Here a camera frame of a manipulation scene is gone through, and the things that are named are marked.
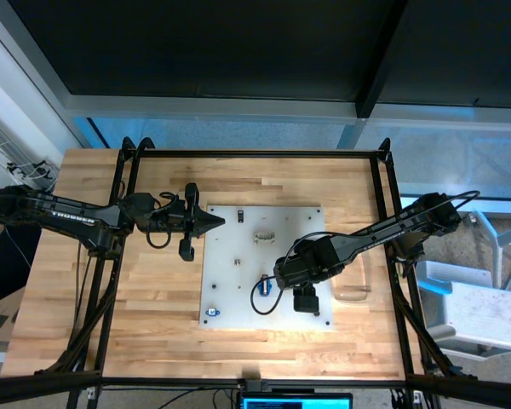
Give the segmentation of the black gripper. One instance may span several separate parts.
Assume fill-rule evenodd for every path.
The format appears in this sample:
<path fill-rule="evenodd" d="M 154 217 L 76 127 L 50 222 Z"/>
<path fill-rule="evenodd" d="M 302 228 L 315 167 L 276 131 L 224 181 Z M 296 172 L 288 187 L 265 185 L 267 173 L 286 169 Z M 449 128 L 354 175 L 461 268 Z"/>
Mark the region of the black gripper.
<path fill-rule="evenodd" d="M 153 249 L 162 250 L 170 244 L 172 233 L 182 233 L 179 255 L 183 261 L 192 262 L 194 260 L 192 238 L 201 237 L 210 230 L 224 225 L 224 219 L 200 208 L 199 190 L 195 183 L 186 184 L 184 199 L 180 199 L 172 192 L 161 192 L 160 197 L 168 199 L 169 203 L 160 206 L 149 216 L 146 225 L 146 242 Z M 154 244 L 151 239 L 152 233 L 165 233 L 167 235 L 165 243 Z"/>
<path fill-rule="evenodd" d="M 296 277 L 292 280 L 294 310 L 297 313 L 318 314 L 319 298 L 314 285 L 324 280 L 324 267 L 314 255 L 297 256 L 296 263 Z"/>

